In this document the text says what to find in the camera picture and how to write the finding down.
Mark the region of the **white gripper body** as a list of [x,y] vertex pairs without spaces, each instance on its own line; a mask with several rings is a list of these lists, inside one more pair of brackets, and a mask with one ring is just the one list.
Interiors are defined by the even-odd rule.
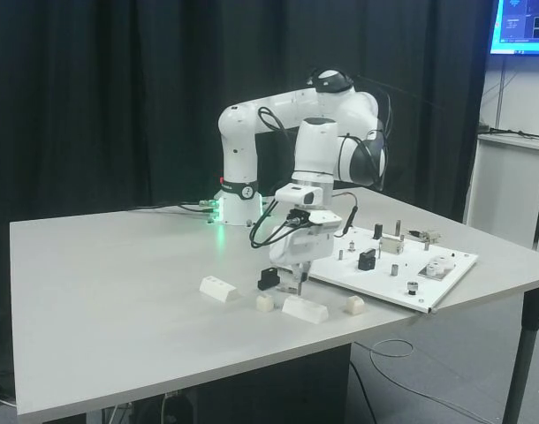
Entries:
[[298,229],[269,247],[269,261],[279,267],[312,262],[332,255],[334,232]]

